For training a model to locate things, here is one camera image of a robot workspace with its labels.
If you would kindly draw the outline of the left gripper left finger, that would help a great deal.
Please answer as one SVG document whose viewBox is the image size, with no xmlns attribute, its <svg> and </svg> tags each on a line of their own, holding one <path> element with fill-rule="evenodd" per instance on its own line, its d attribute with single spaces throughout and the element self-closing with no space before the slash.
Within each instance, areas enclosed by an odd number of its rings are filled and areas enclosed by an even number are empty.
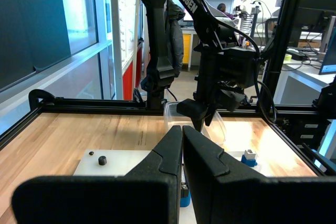
<svg viewBox="0 0 336 224">
<path fill-rule="evenodd" d="M 172 127 L 126 175 L 40 176 L 12 195 L 18 223 L 178 223 L 183 134 Z"/>
</svg>

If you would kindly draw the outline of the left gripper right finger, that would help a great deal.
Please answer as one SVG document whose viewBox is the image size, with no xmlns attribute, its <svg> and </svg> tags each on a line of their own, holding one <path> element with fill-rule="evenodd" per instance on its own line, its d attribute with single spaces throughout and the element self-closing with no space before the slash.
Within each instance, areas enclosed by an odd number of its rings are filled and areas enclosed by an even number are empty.
<svg viewBox="0 0 336 224">
<path fill-rule="evenodd" d="M 190 126 L 186 178 L 198 223 L 331 223 L 335 177 L 266 177 Z"/>
</svg>

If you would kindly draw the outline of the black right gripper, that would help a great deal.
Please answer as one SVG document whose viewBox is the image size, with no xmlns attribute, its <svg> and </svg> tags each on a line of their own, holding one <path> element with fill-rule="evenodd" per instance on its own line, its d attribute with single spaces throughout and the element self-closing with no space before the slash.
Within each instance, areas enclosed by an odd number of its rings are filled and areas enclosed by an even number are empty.
<svg viewBox="0 0 336 224">
<path fill-rule="evenodd" d="M 254 85 L 254 71 L 259 67 L 255 51 L 239 47 L 216 52 L 197 47 L 201 53 L 196 91 L 193 99 L 177 104 L 177 113 L 191 119 L 193 127 L 202 132 L 205 122 L 210 126 L 218 109 L 235 111 L 245 98 L 244 90 Z"/>
</svg>

